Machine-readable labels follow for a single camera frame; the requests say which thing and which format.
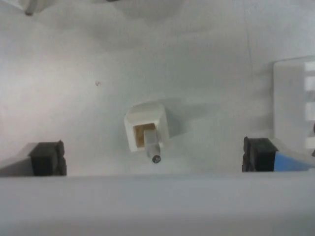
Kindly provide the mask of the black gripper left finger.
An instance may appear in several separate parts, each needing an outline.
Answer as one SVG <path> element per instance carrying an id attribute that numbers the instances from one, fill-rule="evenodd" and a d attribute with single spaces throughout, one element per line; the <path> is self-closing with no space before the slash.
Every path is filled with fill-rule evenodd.
<path id="1" fill-rule="evenodd" d="M 57 177 L 67 175 L 63 141 L 28 143 L 0 162 L 1 177 Z"/>

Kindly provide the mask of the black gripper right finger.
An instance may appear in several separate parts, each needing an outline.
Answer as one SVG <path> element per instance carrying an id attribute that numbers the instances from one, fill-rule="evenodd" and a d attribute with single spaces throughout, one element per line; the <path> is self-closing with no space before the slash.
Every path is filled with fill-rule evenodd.
<path id="1" fill-rule="evenodd" d="M 315 168 L 314 157 L 292 151 L 278 139 L 246 136 L 243 150 L 243 172 L 299 172 Z"/>

